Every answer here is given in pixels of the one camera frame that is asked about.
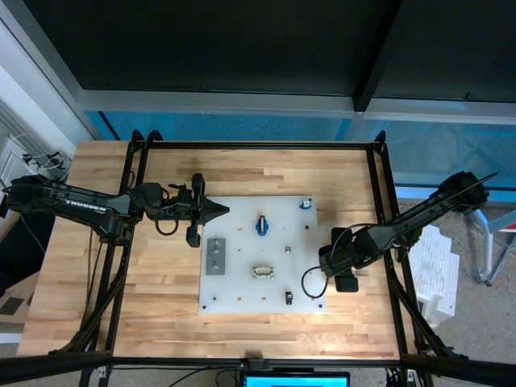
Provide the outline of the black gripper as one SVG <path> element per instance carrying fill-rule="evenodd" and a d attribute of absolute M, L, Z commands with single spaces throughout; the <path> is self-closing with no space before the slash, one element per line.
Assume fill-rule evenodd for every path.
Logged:
<path fill-rule="evenodd" d="M 334 227 L 331 229 L 331 243 L 319 249 L 319 265 L 327 279 L 335 280 L 338 293 L 355 293 L 358 280 L 352 274 L 352 267 L 359 256 L 352 243 L 350 228 Z"/>
<path fill-rule="evenodd" d="M 191 189 L 185 190 L 178 204 L 179 219 L 190 221 L 185 236 L 190 247 L 199 247 L 201 244 L 201 236 L 198 234 L 199 226 L 229 213 L 227 206 L 203 197 L 205 188 L 206 183 L 203 175 L 195 173 L 192 176 Z"/>

